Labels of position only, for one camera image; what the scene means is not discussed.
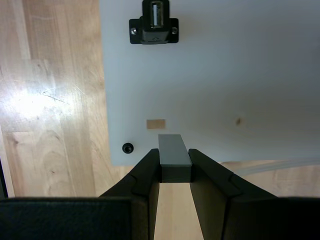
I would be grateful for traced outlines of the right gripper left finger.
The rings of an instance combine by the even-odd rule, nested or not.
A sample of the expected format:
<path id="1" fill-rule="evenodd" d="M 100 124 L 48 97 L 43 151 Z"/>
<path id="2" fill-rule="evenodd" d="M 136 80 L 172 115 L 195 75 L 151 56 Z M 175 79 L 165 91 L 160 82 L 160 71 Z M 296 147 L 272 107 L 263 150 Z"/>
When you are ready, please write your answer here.
<path id="1" fill-rule="evenodd" d="M 145 157 L 98 197 L 16 197 L 0 202 L 3 240 L 151 240 L 160 155 Z"/>

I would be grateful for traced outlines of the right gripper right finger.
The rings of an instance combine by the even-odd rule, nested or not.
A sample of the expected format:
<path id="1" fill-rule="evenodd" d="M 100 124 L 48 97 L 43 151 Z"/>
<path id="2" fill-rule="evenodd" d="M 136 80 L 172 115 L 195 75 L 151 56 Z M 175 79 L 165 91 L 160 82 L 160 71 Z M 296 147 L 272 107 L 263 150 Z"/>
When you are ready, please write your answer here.
<path id="1" fill-rule="evenodd" d="M 318 240 L 320 200 L 277 197 L 197 149 L 190 190 L 205 240 Z"/>

